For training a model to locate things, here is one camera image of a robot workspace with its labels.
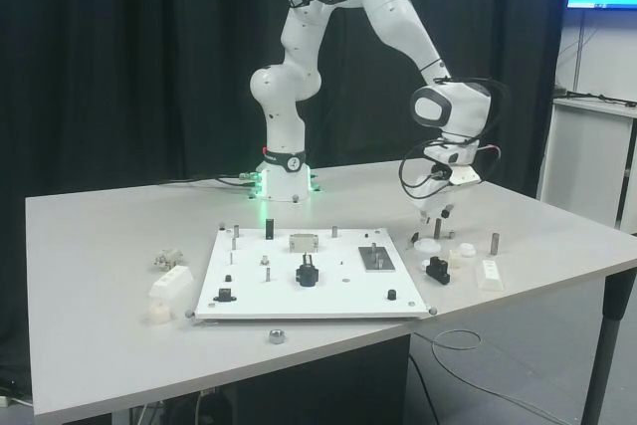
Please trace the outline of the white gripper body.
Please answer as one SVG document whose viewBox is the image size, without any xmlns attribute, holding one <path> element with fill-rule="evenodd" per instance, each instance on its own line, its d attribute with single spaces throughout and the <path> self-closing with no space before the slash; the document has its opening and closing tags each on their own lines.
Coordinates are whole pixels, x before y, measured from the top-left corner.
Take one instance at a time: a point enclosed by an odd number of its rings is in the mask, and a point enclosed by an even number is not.
<svg viewBox="0 0 637 425">
<path fill-rule="evenodd" d="M 417 177 L 416 188 L 410 189 L 413 205 L 419 210 L 422 219 L 440 217 L 445 209 L 453 208 L 456 203 L 454 189 L 446 179 L 432 179 L 427 174 Z"/>
</svg>

